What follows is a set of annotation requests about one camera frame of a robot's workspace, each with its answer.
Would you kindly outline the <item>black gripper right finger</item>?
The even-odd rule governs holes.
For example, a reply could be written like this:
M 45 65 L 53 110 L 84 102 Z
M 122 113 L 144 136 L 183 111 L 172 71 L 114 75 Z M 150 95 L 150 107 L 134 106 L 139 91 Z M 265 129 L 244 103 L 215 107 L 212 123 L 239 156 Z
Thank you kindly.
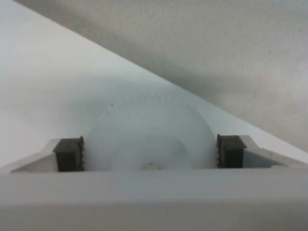
M 248 135 L 217 135 L 218 168 L 288 167 L 273 152 L 260 148 Z

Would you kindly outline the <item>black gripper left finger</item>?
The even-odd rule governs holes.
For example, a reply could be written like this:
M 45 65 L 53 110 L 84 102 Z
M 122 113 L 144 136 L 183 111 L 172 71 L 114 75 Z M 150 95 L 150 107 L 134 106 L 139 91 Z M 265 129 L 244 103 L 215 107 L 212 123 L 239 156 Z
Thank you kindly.
M 11 163 L 11 172 L 84 171 L 84 138 L 52 139 L 39 152 Z

